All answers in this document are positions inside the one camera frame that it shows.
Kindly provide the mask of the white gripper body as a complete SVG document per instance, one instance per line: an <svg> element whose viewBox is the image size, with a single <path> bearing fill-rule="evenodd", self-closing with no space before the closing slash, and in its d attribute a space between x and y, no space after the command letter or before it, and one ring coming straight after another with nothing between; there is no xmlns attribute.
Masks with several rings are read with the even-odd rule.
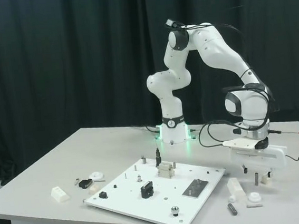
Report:
<svg viewBox="0 0 299 224"><path fill-rule="evenodd" d="M286 166L287 147L269 145L261 150L230 149L230 159L233 163L248 169L273 170Z"/></svg>

